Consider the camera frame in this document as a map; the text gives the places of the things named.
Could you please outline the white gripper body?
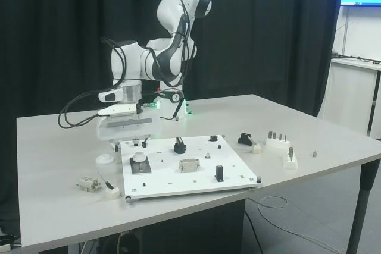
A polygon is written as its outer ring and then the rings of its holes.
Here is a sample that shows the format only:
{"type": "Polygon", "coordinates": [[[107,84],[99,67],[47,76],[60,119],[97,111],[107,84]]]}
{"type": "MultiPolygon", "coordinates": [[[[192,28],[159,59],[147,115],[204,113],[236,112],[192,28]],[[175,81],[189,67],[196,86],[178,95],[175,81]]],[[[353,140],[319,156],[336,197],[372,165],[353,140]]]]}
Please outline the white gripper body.
{"type": "Polygon", "coordinates": [[[101,117],[97,122],[100,140],[132,140],[151,137],[161,131],[158,110],[121,117],[101,117]]]}

